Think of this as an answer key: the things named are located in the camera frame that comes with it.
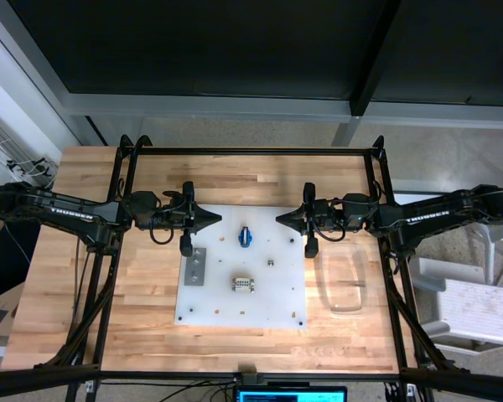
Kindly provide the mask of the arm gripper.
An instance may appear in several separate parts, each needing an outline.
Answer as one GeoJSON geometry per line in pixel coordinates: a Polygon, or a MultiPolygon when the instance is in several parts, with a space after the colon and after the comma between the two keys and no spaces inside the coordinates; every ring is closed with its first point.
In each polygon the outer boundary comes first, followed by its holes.
{"type": "Polygon", "coordinates": [[[194,204],[194,185],[191,181],[183,183],[181,193],[167,190],[163,195],[169,198],[169,203],[163,207],[164,218],[173,229],[182,230],[179,250],[182,256],[190,257],[193,254],[193,227],[197,234],[202,229],[221,222],[222,216],[194,204]]]}
{"type": "Polygon", "coordinates": [[[278,215],[276,222],[303,235],[303,217],[305,222],[304,256],[314,258],[319,253],[318,235],[323,240],[337,242],[337,238],[326,233],[338,231],[338,216],[331,202],[325,198],[316,199],[315,185],[305,183],[303,188],[303,205],[297,209],[278,215]]]}

